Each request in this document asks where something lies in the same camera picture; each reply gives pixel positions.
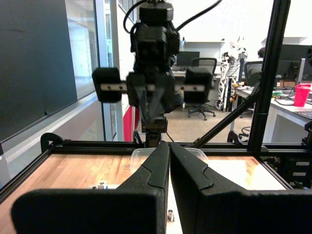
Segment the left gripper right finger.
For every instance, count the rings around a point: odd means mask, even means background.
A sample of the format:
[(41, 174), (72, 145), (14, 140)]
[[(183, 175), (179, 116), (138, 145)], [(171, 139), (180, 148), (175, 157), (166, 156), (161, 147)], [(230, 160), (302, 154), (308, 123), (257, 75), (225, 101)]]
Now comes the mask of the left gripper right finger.
[(171, 182), (185, 234), (309, 234), (308, 190), (250, 191), (222, 176), (176, 143)]

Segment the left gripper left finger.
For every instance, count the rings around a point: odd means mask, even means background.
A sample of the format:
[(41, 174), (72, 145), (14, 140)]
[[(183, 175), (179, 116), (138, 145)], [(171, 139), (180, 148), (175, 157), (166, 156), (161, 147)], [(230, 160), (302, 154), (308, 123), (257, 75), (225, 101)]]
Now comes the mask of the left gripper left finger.
[(39, 189), (11, 208), (19, 234), (163, 234), (170, 149), (161, 143), (116, 189)]

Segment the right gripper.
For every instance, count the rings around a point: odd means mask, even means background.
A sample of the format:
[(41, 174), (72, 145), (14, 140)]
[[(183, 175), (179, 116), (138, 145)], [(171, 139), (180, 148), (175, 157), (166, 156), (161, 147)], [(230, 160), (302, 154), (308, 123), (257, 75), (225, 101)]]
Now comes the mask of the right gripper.
[(92, 78), (100, 102), (116, 103), (126, 94), (144, 122), (153, 122), (163, 111), (169, 112), (173, 103), (205, 102), (212, 83), (212, 73), (199, 67), (191, 67), (184, 77), (175, 78), (170, 68), (147, 66), (130, 72), (125, 80), (120, 79), (117, 68), (97, 68)]

